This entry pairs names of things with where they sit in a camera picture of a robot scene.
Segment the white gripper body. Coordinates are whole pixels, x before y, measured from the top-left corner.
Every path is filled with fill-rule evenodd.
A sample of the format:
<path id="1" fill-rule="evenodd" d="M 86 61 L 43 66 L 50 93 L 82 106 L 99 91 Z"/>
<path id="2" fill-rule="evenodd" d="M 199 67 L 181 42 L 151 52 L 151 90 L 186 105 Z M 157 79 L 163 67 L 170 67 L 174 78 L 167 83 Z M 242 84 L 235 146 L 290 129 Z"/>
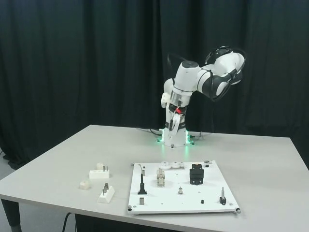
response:
<path id="1" fill-rule="evenodd" d="M 176 135 L 178 129 L 179 129 L 179 124 L 181 120 L 181 115 L 178 113 L 173 114 L 170 122 L 169 122 L 169 135 L 174 136 Z"/>

